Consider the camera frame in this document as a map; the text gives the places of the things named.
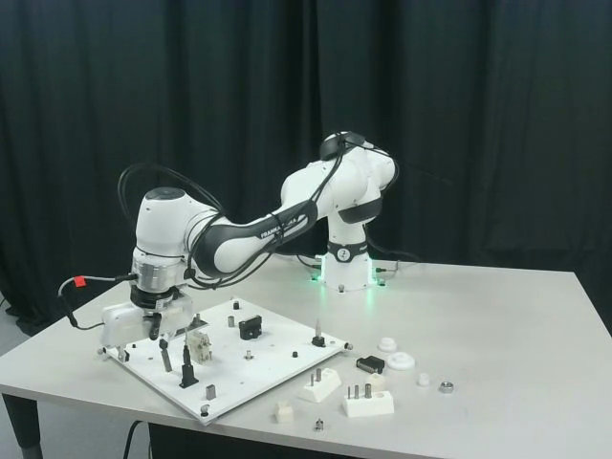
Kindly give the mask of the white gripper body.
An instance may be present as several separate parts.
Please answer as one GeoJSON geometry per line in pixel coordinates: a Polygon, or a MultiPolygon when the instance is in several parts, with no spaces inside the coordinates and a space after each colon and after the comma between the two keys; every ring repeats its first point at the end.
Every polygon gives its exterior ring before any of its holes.
{"type": "Polygon", "coordinates": [[[126,346],[143,339],[156,340],[187,327],[192,318],[193,301],[190,297],[179,297],[154,310],[127,301],[103,310],[100,343],[103,346],[126,346]]]}

